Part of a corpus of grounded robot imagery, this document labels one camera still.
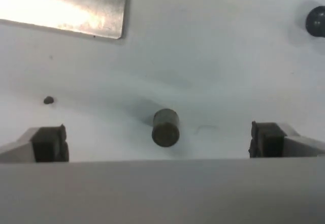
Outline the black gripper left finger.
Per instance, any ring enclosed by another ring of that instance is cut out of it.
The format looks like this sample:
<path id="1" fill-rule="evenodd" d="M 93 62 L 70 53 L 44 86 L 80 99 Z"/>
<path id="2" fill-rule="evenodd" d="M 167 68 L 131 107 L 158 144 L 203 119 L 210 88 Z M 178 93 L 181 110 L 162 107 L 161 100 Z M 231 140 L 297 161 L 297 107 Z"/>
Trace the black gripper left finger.
<path id="1" fill-rule="evenodd" d="M 31 127 L 16 141 L 1 146 L 1 163 L 69 162 L 66 127 Z"/>

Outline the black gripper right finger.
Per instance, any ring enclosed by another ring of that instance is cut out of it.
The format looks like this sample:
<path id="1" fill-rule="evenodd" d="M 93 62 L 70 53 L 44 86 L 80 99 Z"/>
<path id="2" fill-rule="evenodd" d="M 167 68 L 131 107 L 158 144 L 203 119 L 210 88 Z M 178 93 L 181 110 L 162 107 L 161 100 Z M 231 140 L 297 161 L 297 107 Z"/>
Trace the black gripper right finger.
<path id="1" fill-rule="evenodd" d="M 324 156 L 324 142 L 300 135 L 287 123 L 252 122 L 250 158 Z"/>

